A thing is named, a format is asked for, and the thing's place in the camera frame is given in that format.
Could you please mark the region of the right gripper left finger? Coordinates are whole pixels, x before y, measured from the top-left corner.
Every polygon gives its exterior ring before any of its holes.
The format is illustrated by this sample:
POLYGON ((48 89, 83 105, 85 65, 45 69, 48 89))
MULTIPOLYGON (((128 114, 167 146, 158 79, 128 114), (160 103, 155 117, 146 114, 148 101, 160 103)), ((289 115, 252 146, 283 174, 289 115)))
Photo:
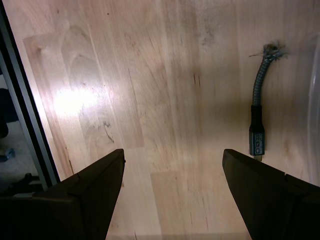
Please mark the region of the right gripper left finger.
POLYGON ((122 187, 123 149, 116 149, 46 191, 0 198, 2 240, 104 240, 122 187))

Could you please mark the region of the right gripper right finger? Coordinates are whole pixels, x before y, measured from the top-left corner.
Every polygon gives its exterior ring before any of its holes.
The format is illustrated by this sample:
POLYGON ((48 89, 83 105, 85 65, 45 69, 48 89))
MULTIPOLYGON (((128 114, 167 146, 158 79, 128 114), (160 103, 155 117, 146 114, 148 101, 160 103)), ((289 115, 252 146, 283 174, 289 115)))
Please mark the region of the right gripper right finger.
POLYGON ((318 240, 320 188, 233 149, 225 178, 253 240, 318 240))

